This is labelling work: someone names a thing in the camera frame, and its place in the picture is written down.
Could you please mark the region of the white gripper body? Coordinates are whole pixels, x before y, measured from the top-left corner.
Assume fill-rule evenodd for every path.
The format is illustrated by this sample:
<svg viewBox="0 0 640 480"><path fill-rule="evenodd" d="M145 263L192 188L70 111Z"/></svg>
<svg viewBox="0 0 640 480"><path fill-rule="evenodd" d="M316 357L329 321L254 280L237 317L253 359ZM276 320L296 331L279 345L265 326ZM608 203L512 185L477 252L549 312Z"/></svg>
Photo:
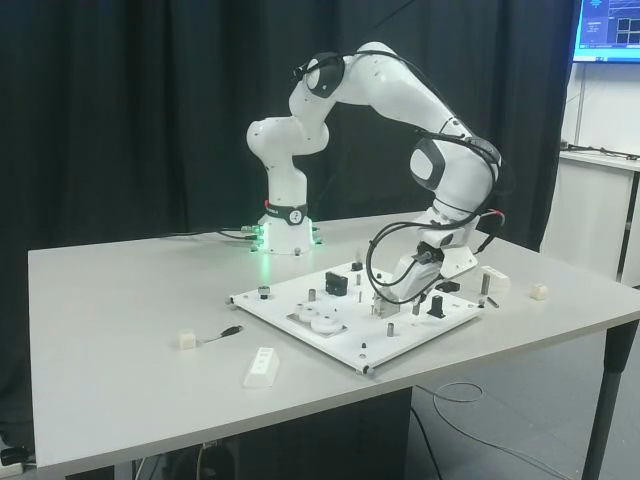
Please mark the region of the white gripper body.
<svg viewBox="0 0 640 480"><path fill-rule="evenodd" d="M389 286L388 299L396 304L413 301L436 281L442 263L442 256L429 253L401 256Z"/></svg>

